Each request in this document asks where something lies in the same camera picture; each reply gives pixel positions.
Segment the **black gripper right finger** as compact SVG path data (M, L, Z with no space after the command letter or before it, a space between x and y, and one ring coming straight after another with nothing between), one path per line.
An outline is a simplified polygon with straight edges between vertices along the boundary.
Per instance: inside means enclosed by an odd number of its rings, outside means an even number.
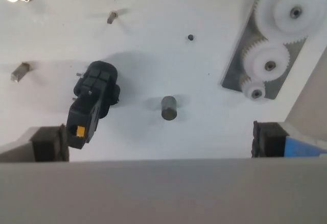
M326 141L304 135L287 122L253 122L253 158L325 157Z

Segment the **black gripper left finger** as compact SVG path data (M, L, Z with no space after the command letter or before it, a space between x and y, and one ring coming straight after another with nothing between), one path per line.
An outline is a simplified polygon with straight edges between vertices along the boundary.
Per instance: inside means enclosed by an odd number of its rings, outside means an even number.
M1 146L1 162L68 162L64 125L31 127L16 141Z

